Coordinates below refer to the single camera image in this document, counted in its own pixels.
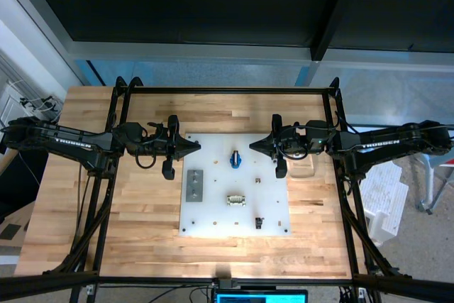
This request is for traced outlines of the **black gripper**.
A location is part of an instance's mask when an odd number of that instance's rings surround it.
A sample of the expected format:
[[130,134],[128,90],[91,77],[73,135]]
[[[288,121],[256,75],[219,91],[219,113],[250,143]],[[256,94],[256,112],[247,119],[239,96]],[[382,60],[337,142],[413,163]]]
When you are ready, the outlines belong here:
[[[173,180],[175,178],[175,169],[172,163],[175,159],[178,133],[178,118],[176,115],[171,115],[167,120],[167,127],[160,129],[160,133],[155,141],[156,155],[165,156],[165,160],[162,163],[162,175],[166,180]],[[201,145],[198,142],[187,140],[182,136],[178,136],[178,146],[182,148],[178,150],[179,160],[201,149]]]
[[287,161],[298,160],[298,123],[284,126],[279,114],[272,115],[271,134],[255,141],[249,148],[275,161],[277,179],[287,176]]

